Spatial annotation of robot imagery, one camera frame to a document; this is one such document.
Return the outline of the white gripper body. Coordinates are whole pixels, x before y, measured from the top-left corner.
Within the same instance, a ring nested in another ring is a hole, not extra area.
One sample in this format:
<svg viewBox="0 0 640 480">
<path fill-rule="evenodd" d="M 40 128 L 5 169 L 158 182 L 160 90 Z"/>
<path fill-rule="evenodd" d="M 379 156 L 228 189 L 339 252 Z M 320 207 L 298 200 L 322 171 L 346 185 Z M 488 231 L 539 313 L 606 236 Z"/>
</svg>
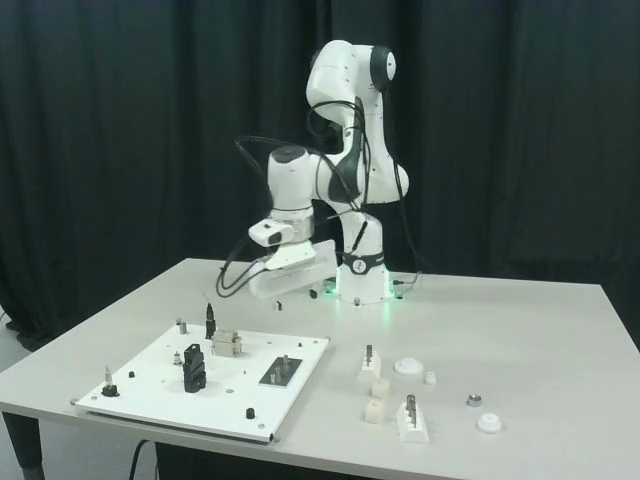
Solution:
<svg viewBox="0 0 640 480">
<path fill-rule="evenodd" d="M 284 244 L 251 268 L 250 274 L 256 276 L 249 281 L 249 290 L 260 299 L 276 297 L 321 282 L 336 270 L 334 240 Z"/>
</svg>

